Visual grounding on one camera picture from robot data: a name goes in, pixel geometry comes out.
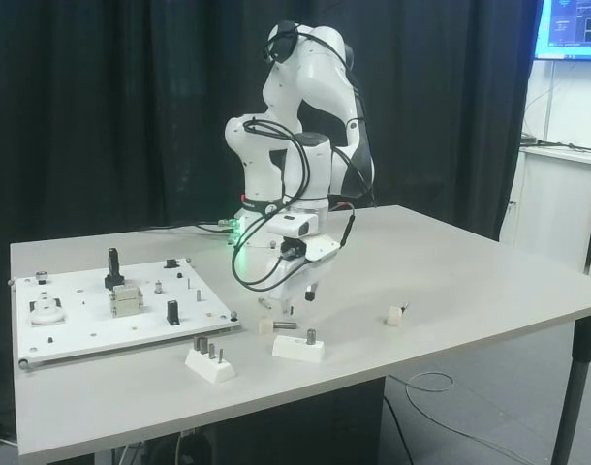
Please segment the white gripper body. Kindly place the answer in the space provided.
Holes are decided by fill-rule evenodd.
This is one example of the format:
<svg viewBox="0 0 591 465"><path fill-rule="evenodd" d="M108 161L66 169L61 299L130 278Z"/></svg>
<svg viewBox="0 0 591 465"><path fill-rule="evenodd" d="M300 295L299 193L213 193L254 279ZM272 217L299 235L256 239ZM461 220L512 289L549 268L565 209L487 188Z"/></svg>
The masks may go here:
<svg viewBox="0 0 591 465"><path fill-rule="evenodd" d="M304 258L290 261L280 260L278 267L267 279L267 285L271 287L278 283L303 263ZM330 259L306 264L285 282L269 290L267 295L273 300L290 300L303 296L308 288L318 283L329 270Z"/></svg>

